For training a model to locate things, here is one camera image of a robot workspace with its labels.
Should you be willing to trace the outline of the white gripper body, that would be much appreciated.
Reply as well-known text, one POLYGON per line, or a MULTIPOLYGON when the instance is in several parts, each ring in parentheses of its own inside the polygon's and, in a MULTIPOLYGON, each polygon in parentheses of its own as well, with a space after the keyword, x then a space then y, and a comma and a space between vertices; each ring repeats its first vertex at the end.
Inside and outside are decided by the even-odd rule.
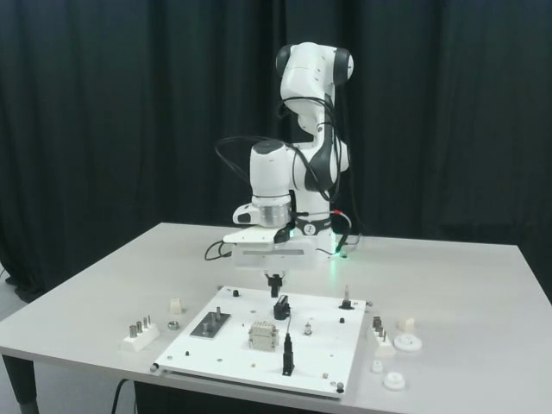
POLYGON ((310 241, 275 244, 237 244, 232 251, 236 267, 257 270, 303 270, 317 263, 317 251, 310 241))

